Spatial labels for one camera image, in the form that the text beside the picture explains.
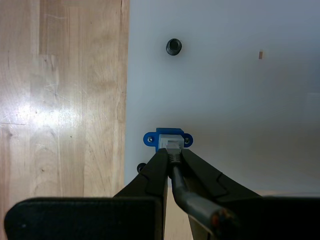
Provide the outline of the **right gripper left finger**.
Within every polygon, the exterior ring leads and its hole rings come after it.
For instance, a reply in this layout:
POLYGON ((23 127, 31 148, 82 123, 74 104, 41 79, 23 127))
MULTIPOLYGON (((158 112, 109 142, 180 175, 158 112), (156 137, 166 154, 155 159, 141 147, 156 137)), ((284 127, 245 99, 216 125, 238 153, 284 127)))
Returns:
POLYGON ((161 240, 168 152, 160 149, 113 197, 34 197, 4 217, 10 240, 161 240))

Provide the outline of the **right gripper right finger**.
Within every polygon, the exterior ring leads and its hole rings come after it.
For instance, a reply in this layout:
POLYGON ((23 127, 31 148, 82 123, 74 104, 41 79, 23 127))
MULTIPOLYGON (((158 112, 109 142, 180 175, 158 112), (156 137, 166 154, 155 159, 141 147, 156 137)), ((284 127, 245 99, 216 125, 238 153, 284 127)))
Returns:
POLYGON ((188 149, 181 151, 187 187, 240 221, 242 240, 318 240, 320 199, 315 196, 261 196, 229 178, 188 149))

